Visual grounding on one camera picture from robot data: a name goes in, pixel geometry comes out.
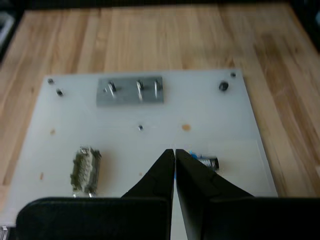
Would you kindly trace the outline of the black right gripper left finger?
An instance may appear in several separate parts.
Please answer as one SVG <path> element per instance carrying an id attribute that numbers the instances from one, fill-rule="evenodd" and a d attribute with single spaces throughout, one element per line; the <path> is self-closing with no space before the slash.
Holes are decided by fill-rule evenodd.
<path id="1" fill-rule="evenodd" d="M 16 218 L 19 240 L 168 240 L 174 194 L 174 151 L 165 150 L 120 198 L 46 197 Z"/>

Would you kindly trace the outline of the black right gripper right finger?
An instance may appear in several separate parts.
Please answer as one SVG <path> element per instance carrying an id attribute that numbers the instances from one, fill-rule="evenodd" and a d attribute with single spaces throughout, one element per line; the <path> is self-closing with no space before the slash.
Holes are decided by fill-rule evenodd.
<path id="1" fill-rule="evenodd" d="M 190 240 L 317 240 L 318 198 L 257 197 L 188 152 L 175 152 L 176 185 Z"/>

